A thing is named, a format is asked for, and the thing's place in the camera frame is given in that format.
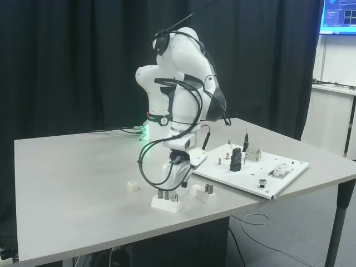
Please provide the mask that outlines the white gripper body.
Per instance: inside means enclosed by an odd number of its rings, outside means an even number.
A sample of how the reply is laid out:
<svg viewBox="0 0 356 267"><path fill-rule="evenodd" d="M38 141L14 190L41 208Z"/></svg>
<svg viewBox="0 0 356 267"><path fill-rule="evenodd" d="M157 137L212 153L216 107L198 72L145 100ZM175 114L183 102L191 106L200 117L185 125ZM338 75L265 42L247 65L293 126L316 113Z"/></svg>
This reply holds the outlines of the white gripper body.
<svg viewBox="0 0 356 267"><path fill-rule="evenodd" d="M191 174L192 170L190 170L190 161L173 164L168 180L160 185L159 188L166 191L167 189L178 187L178 184L180 184L183 177L185 177L184 182L188 182Z"/></svg>

